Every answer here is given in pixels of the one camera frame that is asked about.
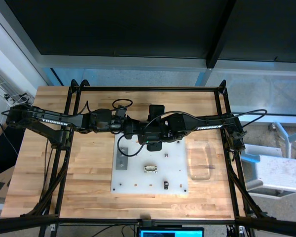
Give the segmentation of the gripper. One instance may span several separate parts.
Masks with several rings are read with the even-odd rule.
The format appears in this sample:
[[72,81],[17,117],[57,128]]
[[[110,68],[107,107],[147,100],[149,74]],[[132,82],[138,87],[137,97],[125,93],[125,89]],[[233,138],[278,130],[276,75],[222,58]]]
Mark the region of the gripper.
[[138,120],[132,119],[129,116],[113,116],[112,134],[122,133],[126,139],[131,139],[133,135],[138,134],[139,130]]
[[163,105],[149,106],[148,124],[144,128],[144,142],[149,152],[157,152],[162,149],[160,138],[162,125],[160,123],[164,110]]

